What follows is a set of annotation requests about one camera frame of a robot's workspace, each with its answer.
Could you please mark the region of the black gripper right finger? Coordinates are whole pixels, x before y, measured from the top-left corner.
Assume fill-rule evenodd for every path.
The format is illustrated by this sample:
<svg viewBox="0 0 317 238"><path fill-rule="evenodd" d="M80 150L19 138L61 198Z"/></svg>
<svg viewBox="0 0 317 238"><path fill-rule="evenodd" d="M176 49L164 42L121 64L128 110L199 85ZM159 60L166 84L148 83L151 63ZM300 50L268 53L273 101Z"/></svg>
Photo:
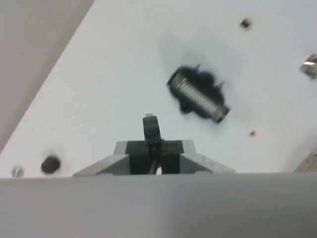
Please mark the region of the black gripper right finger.
<svg viewBox="0 0 317 238"><path fill-rule="evenodd" d="M236 171L196 152L193 140L165 140L160 166L163 174L219 174Z"/></svg>

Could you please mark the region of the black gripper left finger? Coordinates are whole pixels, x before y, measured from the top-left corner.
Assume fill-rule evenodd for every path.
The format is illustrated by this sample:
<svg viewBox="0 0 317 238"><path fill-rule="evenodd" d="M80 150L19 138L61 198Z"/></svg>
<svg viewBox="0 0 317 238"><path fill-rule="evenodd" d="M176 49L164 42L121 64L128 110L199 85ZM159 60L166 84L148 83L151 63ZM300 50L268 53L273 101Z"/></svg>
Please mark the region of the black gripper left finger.
<svg viewBox="0 0 317 238"><path fill-rule="evenodd" d="M100 175L144 175L148 172L149 155L143 141L119 141L113 154L76 172L75 177Z"/></svg>

